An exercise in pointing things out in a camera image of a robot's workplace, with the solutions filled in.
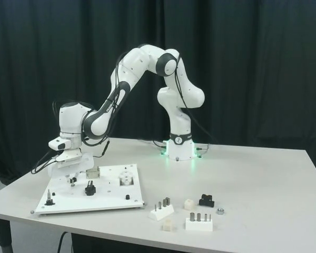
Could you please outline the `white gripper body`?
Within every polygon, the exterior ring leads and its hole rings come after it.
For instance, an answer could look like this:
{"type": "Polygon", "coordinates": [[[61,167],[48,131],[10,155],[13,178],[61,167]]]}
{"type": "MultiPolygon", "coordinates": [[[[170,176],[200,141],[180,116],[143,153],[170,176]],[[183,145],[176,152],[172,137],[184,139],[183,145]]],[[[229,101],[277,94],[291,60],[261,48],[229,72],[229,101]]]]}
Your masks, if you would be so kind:
{"type": "Polygon", "coordinates": [[[73,176],[81,171],[94,167],[94,159],[91,153],[83,153],[81,157],[57,161],[47,167],[47,173],[51,178],[60,178],[64,176],[73,176]]]}

